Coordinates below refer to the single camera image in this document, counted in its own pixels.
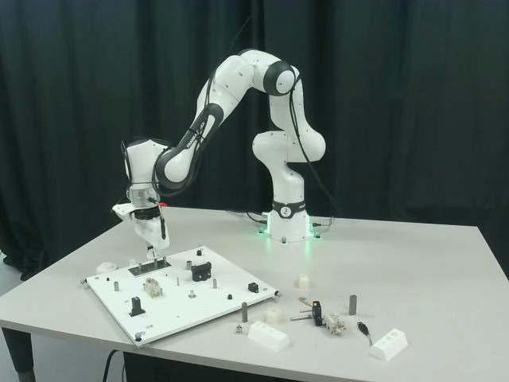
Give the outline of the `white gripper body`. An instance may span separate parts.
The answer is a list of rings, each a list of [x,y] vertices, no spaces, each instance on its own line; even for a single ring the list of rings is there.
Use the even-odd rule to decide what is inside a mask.
[[[161,218],[135,220],[134,230],[152,249],[164,251],[169,248],[168,229]]]

